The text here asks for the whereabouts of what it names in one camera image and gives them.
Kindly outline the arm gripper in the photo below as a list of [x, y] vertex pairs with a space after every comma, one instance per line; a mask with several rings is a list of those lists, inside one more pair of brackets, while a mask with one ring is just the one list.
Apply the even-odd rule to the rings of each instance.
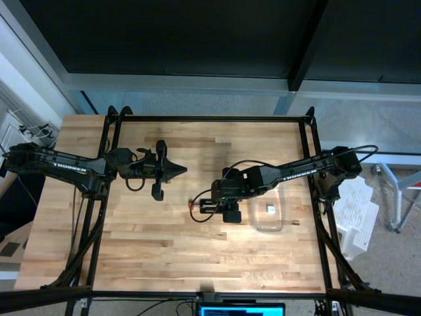
[[238, 201], [241, 195], [239, 170], [226, 167], [222, 170], [222, 179], [211, 184], [211, 200], [215, 205], [213, 213], [221, 214], [224, 223], [240, 223], [241, 211]]
[[[169, 183], [173, 178], [180, 176], [187, 172], [187, 168], [181, 165], [175, 164], [166, 158], [167, 146], [164, 140], [159, 140], [156, 143], [156, 153], [153, 153], [150, 149], [137, 148], [138, 153], [143, 153], [144, 156], [132, 161], [126, 169], [126, 187], [132, 192], [138, 192], [143, 189], [145, 181], [147, 179], [154, 179], [155, 183], [152, 185], [151, 195], [156, 201], [162, 201], [164, 199], [164, 191], [161, 186], [165, 181]], [[165, 168], [168, 172], [164, 173], [164, 159]], [[138, 188], [132, 188], [129, 184], [130, 179], [141, 179], [141, 186]]]

